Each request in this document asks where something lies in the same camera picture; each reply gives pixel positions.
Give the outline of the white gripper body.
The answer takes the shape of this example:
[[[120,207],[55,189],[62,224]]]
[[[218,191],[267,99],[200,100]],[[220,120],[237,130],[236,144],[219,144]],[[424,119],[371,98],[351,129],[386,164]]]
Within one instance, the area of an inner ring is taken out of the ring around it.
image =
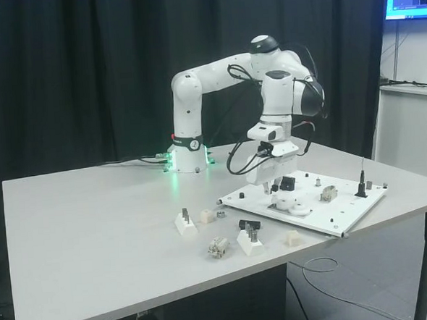
[[[293,173],[297,169],[297,156],[271,158],[246,174],[251,185],[261,185]]]

